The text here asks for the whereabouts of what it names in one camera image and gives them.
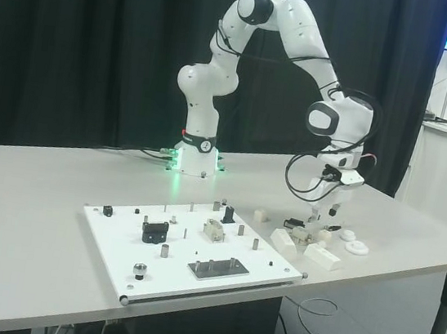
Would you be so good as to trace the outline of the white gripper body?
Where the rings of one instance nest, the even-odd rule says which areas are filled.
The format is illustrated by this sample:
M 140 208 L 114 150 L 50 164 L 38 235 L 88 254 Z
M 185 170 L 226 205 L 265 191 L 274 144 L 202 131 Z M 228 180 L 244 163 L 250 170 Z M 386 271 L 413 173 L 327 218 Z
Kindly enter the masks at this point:
M 354 186 L 342 185 L 340 182 L 321 180 L 317 176 L 311 179 L 308 188 L 311 191 L 301 193 L 312 207 L 341 206 L 351 200 Z

